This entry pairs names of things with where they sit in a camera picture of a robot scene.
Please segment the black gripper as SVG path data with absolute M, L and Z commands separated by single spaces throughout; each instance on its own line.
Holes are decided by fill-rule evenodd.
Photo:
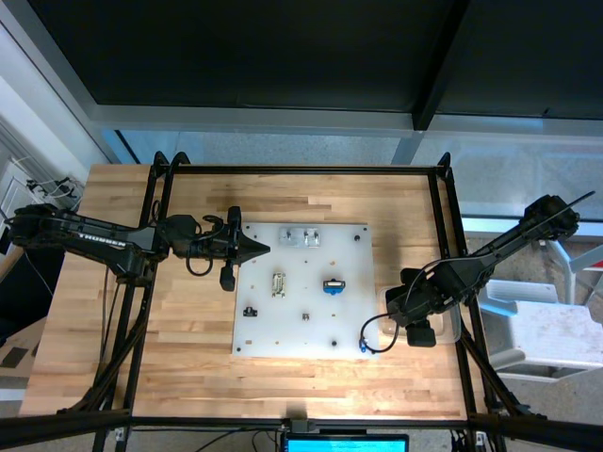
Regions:
M 226 220 L 215 215 L 205 215 L 203 221 L 209 223 L 211 229 L 200 233 L 195 240 L 195 258 L 205 259 L 208 268 L 205 272 L 196 273 L 196 276 L 208 275 L 214 261 L 221 260 L 223 267 L 220 270 L 220 287 L 226 292 L 233 292 L 236 285 L 234 266 L 239 255 L 239 238 L 240 248 L 244 250 L 239 255 L 241 266 L 270 253 L 270 248 L 242 233 L 241 209 L 238 206 L 231 206 L 228 209 Z
M 435 333 L 427 317 L 443 310 L 447 295 L 441 287 L 442 267 L 404 268 L 403 285 L 386 290 L 388 317 L 406 330 L 410 347 L 434 347 Z

